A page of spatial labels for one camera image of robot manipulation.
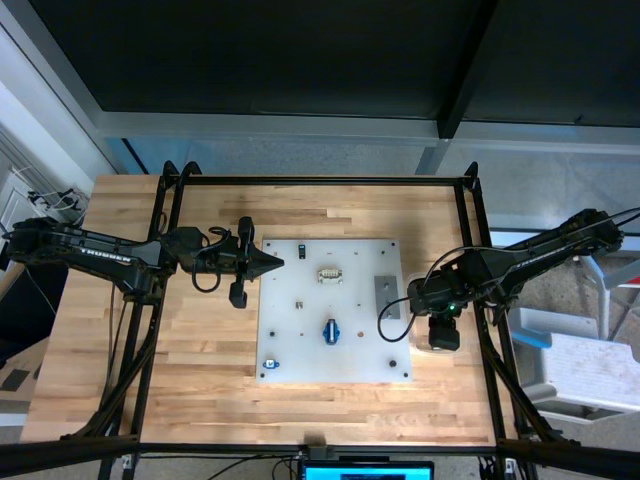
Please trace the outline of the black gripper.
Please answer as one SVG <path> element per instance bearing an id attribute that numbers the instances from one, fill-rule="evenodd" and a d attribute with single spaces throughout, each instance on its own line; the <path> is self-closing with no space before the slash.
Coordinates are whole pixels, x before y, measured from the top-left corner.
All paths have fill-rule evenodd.
<path id="1" fill-rule="evenodd" d="M 449 314 L 433 314 L 428 321 L 428 343 L 432 350 L 455 352 L 460 347 L 456 319 Z"/>
<path id="2" fill-rule="evenodd" d="M 245 281 L 254 281 L 270 271 L 283 267 L 285 263 L 283 259 L 265 253 L 253 244 L 255 227 L 250 217 L 245 216 L 239 220 L 237 233 L 235 280 L 230 285 L 229 300 L 234 308 L 245 309 Z"/>

